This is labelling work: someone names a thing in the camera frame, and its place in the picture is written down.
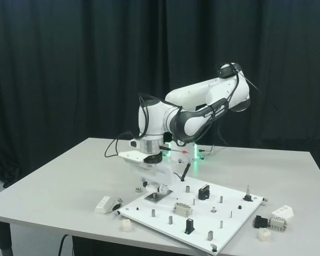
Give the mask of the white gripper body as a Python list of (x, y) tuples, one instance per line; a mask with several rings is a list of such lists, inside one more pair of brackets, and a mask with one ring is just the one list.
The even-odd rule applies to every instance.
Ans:
[(126, 161), (130, 170), (141, 178), (142, 182), (172, 185), (176, 182), (174, 165), (161, 162), (158, 164), (146, 164), (144, 162)]

